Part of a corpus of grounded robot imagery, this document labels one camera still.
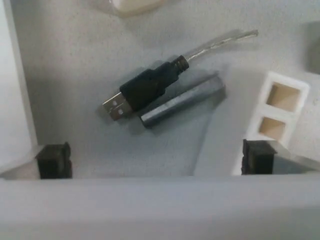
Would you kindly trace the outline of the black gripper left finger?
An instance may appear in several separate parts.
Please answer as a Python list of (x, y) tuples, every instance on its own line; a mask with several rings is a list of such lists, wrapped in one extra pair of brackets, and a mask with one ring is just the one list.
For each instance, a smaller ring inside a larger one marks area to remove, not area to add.
[(71, 179), (71, 147), (61, 144), (37, 145), (21, 159), (0, 166), (1, 179)]

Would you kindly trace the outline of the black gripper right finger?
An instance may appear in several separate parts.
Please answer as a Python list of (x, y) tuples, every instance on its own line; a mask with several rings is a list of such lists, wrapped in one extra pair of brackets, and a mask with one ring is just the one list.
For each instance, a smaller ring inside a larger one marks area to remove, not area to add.
[(290, 152), (275, 140), (243, 140), (242, 175), (319, 173), (320, 162)]

